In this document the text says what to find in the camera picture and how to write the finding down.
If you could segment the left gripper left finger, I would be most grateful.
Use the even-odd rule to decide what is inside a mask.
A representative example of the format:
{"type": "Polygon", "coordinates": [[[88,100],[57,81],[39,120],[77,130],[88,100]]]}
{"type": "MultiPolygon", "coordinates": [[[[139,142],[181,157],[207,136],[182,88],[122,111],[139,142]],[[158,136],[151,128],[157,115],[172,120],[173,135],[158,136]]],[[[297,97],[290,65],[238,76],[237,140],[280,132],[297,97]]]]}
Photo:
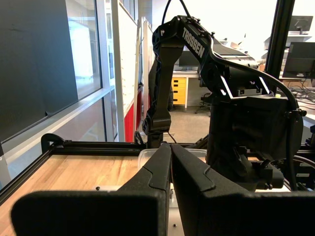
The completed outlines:
{"type": "Polygon", "coordinates": [[[165,236],[171,148],[161,145],[117,191],[37,191],[11,210],[19,236],[165,236]]]}

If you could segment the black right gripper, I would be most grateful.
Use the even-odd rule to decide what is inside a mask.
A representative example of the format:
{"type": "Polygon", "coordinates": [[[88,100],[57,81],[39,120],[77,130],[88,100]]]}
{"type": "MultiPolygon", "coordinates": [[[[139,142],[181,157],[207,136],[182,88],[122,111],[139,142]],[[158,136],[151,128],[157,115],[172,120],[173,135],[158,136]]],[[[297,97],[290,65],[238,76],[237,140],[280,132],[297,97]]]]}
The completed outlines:
{"type": "Polygon", "coordinates": [[[271,163],[292,161],[301,146],[304,115],[286,98],[213,103],[206,163],[249,191],[280,189],[284,175],[271,163]]]}

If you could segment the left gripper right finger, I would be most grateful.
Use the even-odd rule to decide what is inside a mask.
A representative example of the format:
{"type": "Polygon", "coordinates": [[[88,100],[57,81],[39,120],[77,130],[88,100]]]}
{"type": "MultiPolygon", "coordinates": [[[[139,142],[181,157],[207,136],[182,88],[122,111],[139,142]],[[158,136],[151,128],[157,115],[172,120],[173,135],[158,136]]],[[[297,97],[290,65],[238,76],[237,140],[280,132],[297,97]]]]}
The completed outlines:
{"type": "Polygon", "coordinates": [[[172,182],[187,236],[312,236],[312,192],[253,193],[225,178],[178,144],[172,182]]]}

